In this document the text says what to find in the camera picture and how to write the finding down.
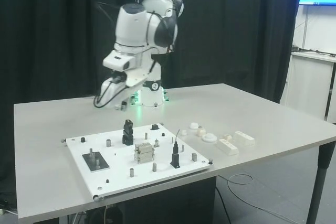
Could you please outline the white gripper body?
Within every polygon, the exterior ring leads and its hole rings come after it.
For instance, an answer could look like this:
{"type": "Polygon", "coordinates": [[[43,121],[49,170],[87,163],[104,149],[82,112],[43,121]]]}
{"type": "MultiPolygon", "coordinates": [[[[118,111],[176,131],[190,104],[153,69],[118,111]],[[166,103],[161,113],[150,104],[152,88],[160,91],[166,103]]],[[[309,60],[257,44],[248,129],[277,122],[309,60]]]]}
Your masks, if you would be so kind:
{"type": "Polygon", "coordinates": [[[109,108],[121,106],[123,101],[129,100],[134,94],[134,88],[127,87],[124,81],[117,81],[116,78],[108,78],[100,88],[100,107],[109,108]]]}

